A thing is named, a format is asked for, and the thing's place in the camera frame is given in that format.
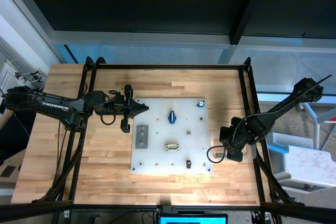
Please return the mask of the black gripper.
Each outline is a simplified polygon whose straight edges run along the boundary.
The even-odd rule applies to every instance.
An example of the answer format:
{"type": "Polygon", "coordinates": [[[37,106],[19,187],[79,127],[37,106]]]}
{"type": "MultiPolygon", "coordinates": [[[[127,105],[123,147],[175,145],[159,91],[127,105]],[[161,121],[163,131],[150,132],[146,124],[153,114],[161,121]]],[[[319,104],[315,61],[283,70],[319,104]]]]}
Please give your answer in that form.
{"type": "MultiPolygon", "coordinates": [[[[114,102],[115,115],[123,116],[121,120],[120,129],[123,133],[130,132],[130,124],[128,122],[131,114],[131,102],[133,101],[133,88],[130,84],[124,87],[124,95],[119,94],[114,102]]],[[[144,113],[149,110],[149,106],[143,103],[141,100],[134,102],[134,107],[137,108],[134,111],[134,116],[144,113]]]]}
{"type": "Polygon", "coordinates": [[[230,126],[230,135],[227,138],[227,158],[231,161],[241,162],[243,160],[242,150],[249,139],[249,132],[246,120],[233,117],[230,126]]]}

